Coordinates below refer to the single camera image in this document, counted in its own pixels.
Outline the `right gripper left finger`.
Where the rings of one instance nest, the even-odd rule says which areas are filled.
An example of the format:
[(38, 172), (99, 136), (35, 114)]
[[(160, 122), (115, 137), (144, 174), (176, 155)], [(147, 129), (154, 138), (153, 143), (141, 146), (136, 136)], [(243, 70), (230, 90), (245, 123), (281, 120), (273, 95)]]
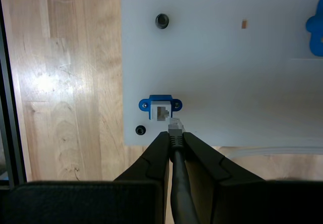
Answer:
[(169, 135), (161, 132), (113, 181), (41, 181), (1, 198), (1, 223), (164, 223)]

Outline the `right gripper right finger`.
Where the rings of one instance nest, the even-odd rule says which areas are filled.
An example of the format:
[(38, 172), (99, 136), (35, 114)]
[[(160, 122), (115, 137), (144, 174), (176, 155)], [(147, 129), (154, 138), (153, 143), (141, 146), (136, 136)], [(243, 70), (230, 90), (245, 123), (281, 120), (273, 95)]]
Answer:
[(322, 182), (266, 181), (195, 135), (183, 139), (201, 223), (322, 223)]

